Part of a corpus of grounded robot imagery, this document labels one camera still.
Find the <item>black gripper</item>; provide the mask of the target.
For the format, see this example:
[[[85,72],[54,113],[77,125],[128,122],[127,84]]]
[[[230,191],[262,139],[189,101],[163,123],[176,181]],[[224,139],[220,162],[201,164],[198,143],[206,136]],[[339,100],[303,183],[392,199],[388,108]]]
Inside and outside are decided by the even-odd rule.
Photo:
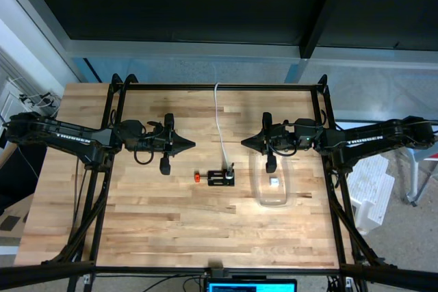
[[[194,148],[195,142],[190,141],[184,137],[181,137],[174,130],[175,119],[173,114],[166,114],[164,116],[164,123],[160,122],[148,122],[153,126],[153,130],[146,134],[146,150],[151,154],[151,158],[155,153],[161,153],[162,157],[159,162],[159,171],[161,174],[168,176],[170,174],[170,156],[173,146],[173,133],[174,133],[174,155]]]
[[[284,120],[280,124],[272,123],[272,114],[263,112],[262,131],[258,134],[241,141],[241,145],[263,154],[263,138],[266,145],[266,172],[274,173],[277,168],[275,155],[281,157],[291,157],[295,155],[295,137],[286,128],[291,127],[289,120]]]

